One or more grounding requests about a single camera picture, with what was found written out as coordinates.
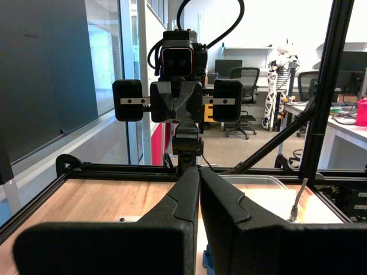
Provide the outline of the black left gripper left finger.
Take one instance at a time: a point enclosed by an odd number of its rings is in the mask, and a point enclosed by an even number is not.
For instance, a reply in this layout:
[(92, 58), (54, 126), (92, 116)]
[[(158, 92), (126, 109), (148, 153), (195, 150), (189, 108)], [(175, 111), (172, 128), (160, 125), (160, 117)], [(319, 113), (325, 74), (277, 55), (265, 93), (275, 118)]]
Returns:
[(194, 274), (200, 175), (191, 167), (136, 222), (47, 222), (14, 241), (19, 274)]

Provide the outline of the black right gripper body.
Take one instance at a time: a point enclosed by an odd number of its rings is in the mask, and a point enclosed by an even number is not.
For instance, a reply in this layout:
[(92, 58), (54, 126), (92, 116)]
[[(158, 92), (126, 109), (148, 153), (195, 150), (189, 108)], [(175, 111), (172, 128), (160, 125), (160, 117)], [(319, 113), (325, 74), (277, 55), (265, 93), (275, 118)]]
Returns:
[[(198, 81), (198, 79), (185, 80), (183, 77), (159, 78), (154, 82), (170, 82), (173, 97), (173, 121), (176, 120), (176, 100), (180, 93), (181, 83), (185, 81)], [(215, 121), (238, 121), (240, 118), (243, 84), (239, 80), (216, 80), (213, 88), (202, 85), (202, 121), (204, 119), (204, 106), (213, 106), (213, 119)], [(112, 85), (114, 96), (115, 116), (119, 121), (140, 121), (143, 114), (149, 112), (150, 92), (143, 96), (140, 80), (116, 80)]]

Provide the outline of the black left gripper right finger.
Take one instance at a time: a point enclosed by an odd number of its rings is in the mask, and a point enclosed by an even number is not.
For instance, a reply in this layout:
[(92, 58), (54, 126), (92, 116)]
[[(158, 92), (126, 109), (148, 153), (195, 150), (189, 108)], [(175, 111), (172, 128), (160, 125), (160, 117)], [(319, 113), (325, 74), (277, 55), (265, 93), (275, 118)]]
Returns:
[(216, 274), (365, 274), (366, 224), (290, 223), (208, 168), (201, 214)]

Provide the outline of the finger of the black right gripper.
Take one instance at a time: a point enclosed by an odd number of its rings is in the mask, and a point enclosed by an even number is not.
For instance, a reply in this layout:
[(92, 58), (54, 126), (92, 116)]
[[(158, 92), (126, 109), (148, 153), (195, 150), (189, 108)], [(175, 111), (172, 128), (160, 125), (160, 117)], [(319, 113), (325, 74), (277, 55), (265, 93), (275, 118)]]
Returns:
[(198, 81), (181, 83), (180, 93), (176, 100), (176, 120), (202, 120), (202, 85)]
[(150, 84), (151, 119), (155, 123), (173, 122), (173, 97), (170, 82)]

